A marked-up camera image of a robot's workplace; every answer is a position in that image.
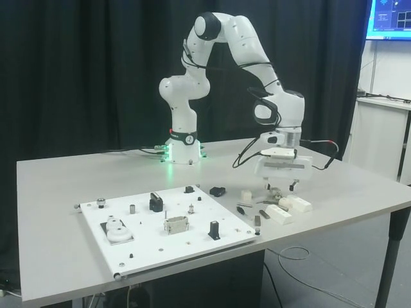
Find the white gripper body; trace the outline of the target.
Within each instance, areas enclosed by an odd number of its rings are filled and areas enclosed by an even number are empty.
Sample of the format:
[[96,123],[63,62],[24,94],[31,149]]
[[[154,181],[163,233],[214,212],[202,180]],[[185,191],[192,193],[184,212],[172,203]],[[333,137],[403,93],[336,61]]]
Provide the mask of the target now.
[[292,160],[261,157],[254,174],[261,178],[286,178],[290,180],[309,180],[312,176],[312,157],[297,156]]

